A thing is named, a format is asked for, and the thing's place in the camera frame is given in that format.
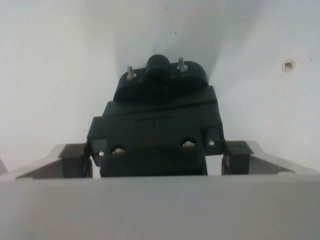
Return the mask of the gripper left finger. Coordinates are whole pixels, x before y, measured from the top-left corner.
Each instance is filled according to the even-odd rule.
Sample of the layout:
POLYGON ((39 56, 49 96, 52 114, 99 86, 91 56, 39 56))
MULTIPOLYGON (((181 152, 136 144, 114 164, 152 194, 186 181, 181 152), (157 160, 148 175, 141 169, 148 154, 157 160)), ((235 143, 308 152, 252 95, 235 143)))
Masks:
POLYGON ((14 171, 16 179, 81 179, 93 177, 85 143, 58 144, 43 159, 14 171))

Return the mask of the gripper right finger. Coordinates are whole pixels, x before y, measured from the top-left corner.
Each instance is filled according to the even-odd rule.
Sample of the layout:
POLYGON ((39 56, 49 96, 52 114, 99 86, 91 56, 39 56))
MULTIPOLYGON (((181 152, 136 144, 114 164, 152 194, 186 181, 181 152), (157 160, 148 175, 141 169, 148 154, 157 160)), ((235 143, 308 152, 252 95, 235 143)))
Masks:
POLYGON ((222 175, 277 175, 281 172, 291 173, 292 170, 254 156, 254 151, 246 141, 225 142, 221 160, 222 175))

